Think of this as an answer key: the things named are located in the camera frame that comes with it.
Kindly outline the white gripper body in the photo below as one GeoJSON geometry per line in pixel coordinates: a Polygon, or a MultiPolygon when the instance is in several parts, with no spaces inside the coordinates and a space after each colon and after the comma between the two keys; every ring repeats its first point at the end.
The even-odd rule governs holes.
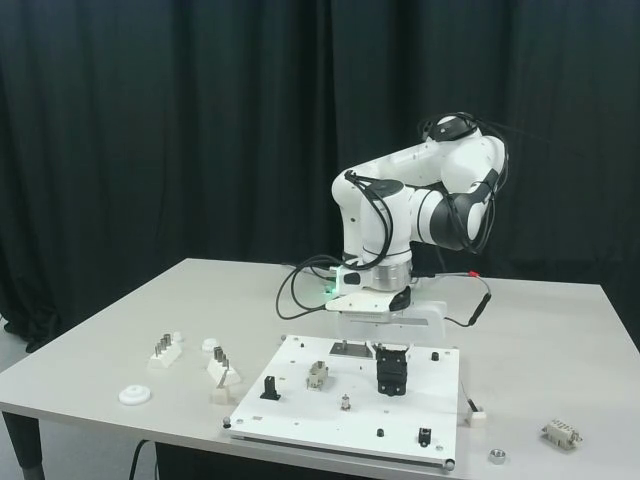
{"type": "Polygon", "coordinates": [[[346,306],[337,313],[338,337],[393,345],[441,345],[447,306],[439,301],[413,301],[404,309],[346,306]]]}

